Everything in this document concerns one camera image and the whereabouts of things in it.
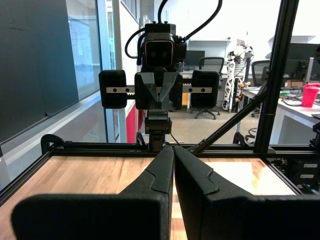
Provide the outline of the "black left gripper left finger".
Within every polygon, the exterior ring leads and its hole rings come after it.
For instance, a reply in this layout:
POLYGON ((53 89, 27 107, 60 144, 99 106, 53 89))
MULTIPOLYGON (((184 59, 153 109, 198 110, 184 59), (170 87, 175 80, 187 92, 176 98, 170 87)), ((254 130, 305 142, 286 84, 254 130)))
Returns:
POLYGON ((38 194, 11 214, 19 240, 168 240, 174 150, 166 145, 118 194, 38 194))

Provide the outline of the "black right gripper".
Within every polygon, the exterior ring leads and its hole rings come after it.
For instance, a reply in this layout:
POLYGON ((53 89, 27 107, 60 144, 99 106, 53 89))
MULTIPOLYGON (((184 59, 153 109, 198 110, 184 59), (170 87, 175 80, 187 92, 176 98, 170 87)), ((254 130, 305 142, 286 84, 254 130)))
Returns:
POLYGON ((103 70, 99 74, 101 103, 105 109, 123 109, 134 100, 138 110, 179 110, 182 95, 190 94, 196 109, 216 106, 220 74, 195 70, 187 79, 179 72, 138 72, 134 84, 127 85, 124 70, 103 70))

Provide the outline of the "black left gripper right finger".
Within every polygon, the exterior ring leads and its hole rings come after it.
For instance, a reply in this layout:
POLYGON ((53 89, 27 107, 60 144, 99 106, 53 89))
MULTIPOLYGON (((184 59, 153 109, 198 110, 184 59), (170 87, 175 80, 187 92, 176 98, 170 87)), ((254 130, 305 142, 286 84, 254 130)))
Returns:
POLYGON ((190 240, 317 240, 315 194, 253 195, 176 147, 175 186, 190 240))

